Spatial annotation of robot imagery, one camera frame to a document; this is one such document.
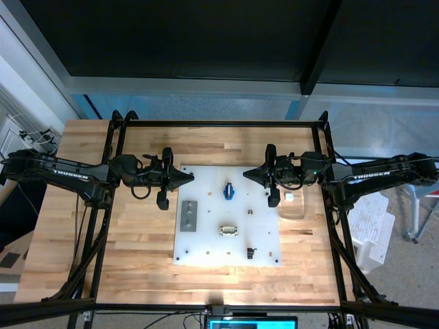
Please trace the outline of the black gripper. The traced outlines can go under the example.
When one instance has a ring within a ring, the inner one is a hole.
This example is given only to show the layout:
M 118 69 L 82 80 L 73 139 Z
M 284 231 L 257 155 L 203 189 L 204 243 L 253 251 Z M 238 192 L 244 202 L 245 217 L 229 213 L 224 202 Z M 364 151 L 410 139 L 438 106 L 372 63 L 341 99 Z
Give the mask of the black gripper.
M 170 147 L 166 147 L 162 152 L 162 159 L 157 160 L 156 166 L 151 173 L 151 186 L 159 187 L 156 204 L 160 210 L 169 209 L 169 200 L 167 192 L 171 190 L 171 168 L 173 167 L 174 155 Z M 173 181 L 173 189 L 176 190 L 181 186 L 194 181 L 192 172 L 178 170 L 173 167 L 173 176 L 177 178 Z
M 276 208 L 281 201 L 280 186 L 286 191 L 300 189 L 300 174 L 288 156 L 277 156 L 276 146 L 268 144 L 265 150 L 266 164 L 243 172 L 243 176 L 270 190 L 268 206 Z

